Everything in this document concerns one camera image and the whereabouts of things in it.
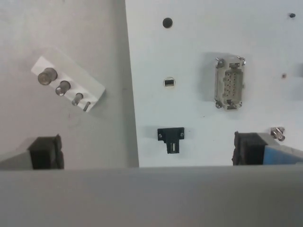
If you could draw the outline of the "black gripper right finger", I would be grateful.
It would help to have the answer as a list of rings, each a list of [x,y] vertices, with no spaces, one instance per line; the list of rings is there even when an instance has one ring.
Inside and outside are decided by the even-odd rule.
[[[268,133],[234,134],[232,164],[241,165],[295,165],[303,163],[301,150],[279,144]]]

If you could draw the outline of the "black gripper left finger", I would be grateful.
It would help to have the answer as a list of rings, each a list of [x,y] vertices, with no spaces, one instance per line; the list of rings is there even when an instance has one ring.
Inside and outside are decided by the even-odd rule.
[[[26,139],[15,150],[1,154],[0,168],[64,169],[61,136]]]

